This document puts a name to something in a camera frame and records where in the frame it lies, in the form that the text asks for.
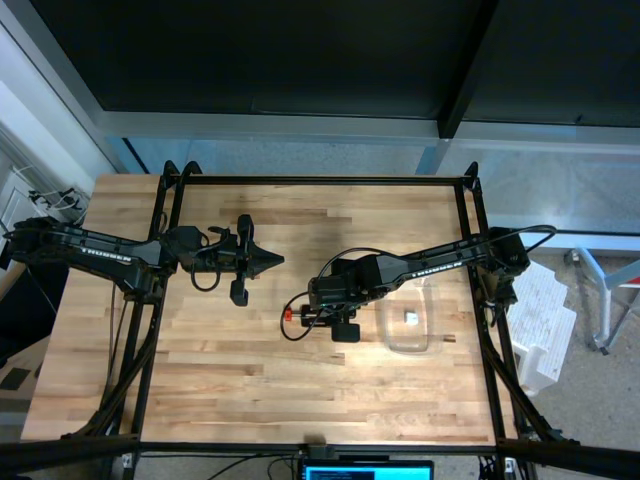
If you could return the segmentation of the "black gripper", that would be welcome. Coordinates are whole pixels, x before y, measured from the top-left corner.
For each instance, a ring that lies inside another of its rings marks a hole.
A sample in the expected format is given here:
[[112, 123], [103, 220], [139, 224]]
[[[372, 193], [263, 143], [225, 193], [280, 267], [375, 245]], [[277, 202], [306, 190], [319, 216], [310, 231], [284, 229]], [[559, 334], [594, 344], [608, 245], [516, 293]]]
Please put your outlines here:
[[336, 343], [358, 343], [360, 325], [352, 323], [357, 310], [352, 307], [325, 308], [321, 314], [322, 326], [331, 330], [331, 340]]
[[[223, 273], [233, 273], [235, 279], [231, 282], [230, 298], [236, 306], [247, 306], [249, 293], [245, 288], [245, 280], [252, 276], [249, 264], [252, 260], [250, 250], [254, 246], [254, 223], [251, 216], [242, 214], [238, 217], [236, 234], [232, 234], [229, 228], [218, 226], [210, 226], [208, 231], [217, 234], [219, 239], [215, 243], [201, 246], [194, 254], [192, 286], [201, 292], [211, 292], [218, 287]], [[254, 276], [284, 263], [282, 255], [259, 246], [254, 246], [254, 257], [260, 260], [254, 265]], [[199, 285], [197, 273], [214, 273], [216, 278], [213, 285]]]

